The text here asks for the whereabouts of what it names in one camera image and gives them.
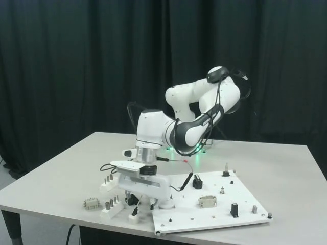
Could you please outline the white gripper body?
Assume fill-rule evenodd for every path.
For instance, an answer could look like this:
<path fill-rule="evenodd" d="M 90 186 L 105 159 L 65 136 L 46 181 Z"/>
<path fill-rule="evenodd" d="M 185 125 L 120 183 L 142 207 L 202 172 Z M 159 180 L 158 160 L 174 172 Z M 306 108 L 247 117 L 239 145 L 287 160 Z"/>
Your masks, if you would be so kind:
<path fill-rule="evenodd" d="M 128 192 L 139 193 L 149 198 L 166 200 L 171 196 L 171 179 L 164 175 L 131 177 L 121 174 L 118 187 Z"/>

